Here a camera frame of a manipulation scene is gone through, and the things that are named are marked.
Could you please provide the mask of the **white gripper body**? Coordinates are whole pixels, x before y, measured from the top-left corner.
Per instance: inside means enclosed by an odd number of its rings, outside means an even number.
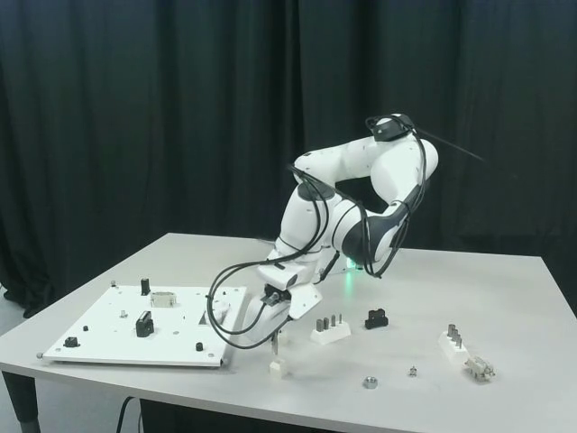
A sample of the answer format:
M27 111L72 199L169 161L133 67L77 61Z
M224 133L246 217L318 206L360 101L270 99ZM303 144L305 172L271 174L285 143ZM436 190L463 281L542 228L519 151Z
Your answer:
M295 288L280 290L266 284L262 293L249 302L241 326L241 336L251 345L272 338L273 332L290 321L302 319L323 300L314 284L299 284Z

